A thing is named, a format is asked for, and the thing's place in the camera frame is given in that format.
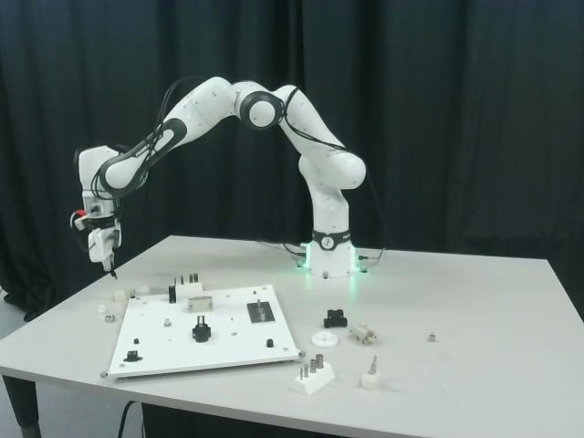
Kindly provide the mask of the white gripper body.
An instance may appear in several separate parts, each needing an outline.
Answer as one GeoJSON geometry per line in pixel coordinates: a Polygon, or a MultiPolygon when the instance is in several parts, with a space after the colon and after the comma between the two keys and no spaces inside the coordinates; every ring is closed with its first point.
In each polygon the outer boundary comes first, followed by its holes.
{"type": "Polygon", "coordinates": [[[98,227],[89,233],[89,258],[93,263],[113,263],[114,253],[121,246],[121,227],[118,222],[98,227]]]}

